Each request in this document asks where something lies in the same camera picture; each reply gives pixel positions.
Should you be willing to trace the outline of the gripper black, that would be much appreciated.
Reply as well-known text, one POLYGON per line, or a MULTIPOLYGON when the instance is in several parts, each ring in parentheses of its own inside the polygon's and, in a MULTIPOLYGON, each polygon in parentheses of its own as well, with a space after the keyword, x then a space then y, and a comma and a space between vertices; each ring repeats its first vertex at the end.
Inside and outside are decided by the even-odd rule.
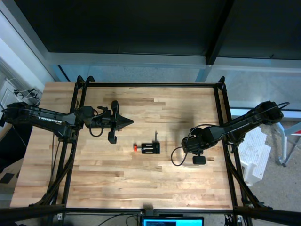
POLYGON ((117 137, 115 136, 115 131, 119 131, 133 124, 134 121, 119 114, 119 104, 117 100, 112 101, 111 110, 101 106, 98 108, 102 109, 103 112, 93 117, 93 128, 101 128, 101 132, 99 135, 93 134, 93 137, 100 137, 103 133, 103 129, 111 129, 108 133, 108 141, 111 144, 116 144, 117 137))
POLYGON ((208 143, 202 136, 201 128, 193 128, 190 134, 185 137, 182 142, 182 148, 185 154, 192 154, 192 163, 194 165, 205 165, 206 158, 203 155, 204 150, 208 148, 208 143))

